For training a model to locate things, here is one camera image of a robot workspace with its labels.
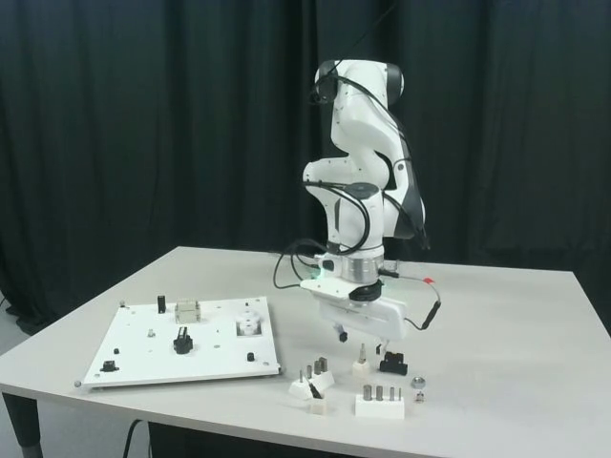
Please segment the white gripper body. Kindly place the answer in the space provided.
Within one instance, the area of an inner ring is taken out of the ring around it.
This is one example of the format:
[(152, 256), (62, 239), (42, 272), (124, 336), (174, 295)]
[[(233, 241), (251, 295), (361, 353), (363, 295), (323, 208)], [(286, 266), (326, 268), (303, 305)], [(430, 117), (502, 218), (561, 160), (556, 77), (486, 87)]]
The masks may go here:
[(319, 296), (320, 314), (323, 318), (376, 338), (401, 341), (407, 335), (404, 325), (408, 308), (404, 302), (380, 297), (371, 302), (353, 302), (349, 298), (329, 295)]

